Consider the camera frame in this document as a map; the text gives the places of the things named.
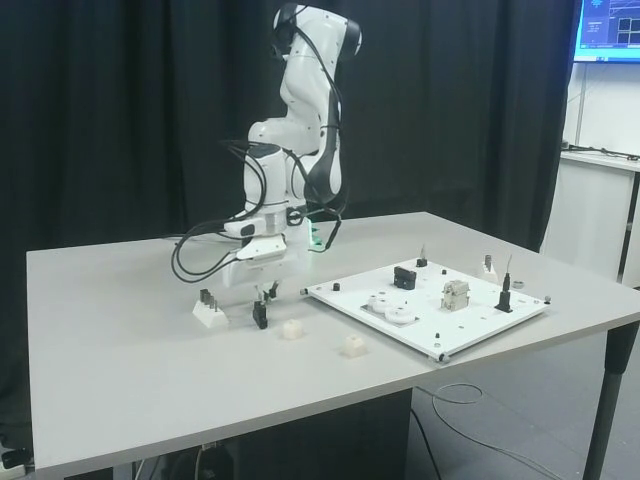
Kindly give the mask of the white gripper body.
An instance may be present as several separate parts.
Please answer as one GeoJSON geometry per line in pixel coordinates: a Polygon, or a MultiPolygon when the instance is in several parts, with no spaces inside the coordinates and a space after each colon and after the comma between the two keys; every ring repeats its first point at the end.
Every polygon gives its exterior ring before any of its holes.
{"type": "Polygon", "coordinates": [[[235,252],[224,257],[223,284],[226,288],[273,283],[284,277],[285,253],[239,259],[235,252]]]}

